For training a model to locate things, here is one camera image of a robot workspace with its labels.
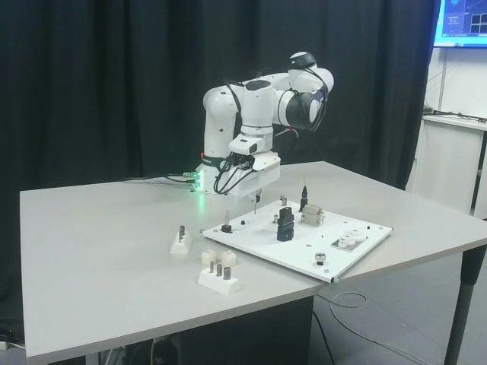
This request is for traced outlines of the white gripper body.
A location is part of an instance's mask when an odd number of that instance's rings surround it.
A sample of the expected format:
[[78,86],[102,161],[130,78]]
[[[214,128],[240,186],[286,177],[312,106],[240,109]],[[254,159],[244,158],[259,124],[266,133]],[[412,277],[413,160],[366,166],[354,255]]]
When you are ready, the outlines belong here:
[[224,182],[223,194],[238,198],[255,195],[257,191],[279,179],[280,168],[280,164],[260,171],[236,167],[230,172],[229,182]]

